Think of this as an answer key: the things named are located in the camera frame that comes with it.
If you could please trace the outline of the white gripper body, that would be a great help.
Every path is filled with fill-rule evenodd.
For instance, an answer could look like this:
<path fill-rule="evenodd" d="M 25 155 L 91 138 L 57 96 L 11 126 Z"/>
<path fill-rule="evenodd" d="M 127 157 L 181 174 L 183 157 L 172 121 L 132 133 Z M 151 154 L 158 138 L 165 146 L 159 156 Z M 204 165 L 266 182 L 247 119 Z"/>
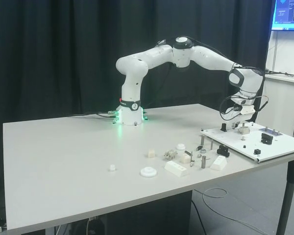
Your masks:
<path fill-rule="evenodd" d="M 226 114 L 222 114 L 221 118 L 226 122 L 241 122 L 249 120 L 249 113 L 247 113 L 247 109 L 245 107 L 232 109 L 229 108 L 226 111 Z"/>

